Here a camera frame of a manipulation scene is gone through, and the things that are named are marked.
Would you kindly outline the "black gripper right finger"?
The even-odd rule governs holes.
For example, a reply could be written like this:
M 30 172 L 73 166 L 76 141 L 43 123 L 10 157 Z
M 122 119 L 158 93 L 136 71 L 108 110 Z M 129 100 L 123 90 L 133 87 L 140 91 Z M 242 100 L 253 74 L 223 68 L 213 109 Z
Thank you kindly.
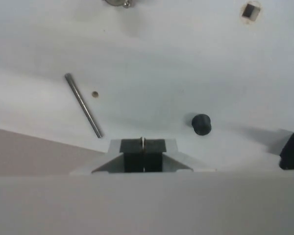
M 193 171 L 192 158 L 178 150 L 175 139 L 144 139 L 144 172 Z

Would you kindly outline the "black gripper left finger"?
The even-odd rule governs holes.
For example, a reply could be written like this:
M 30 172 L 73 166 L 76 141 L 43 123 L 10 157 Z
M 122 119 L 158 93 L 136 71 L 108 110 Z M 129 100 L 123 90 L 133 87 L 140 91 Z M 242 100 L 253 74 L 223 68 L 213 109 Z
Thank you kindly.
M 92 172 L 142 173 L 143 153 L 142 138 L 111 140 L 107 153 L 96 159 Z

